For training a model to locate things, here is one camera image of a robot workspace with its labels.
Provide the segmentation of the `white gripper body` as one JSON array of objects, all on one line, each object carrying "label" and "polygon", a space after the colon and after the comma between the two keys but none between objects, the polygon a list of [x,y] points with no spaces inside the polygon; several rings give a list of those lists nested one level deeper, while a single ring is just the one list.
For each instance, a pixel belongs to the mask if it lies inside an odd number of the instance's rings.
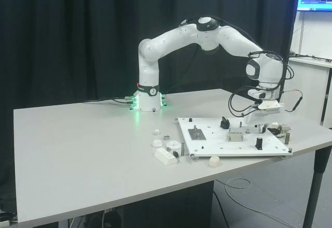
[{"label": "white gripper body", "polygon": [[258,110],[244,117],[246,125],[263,125],[277,122],[281,117],[281,109]]}]

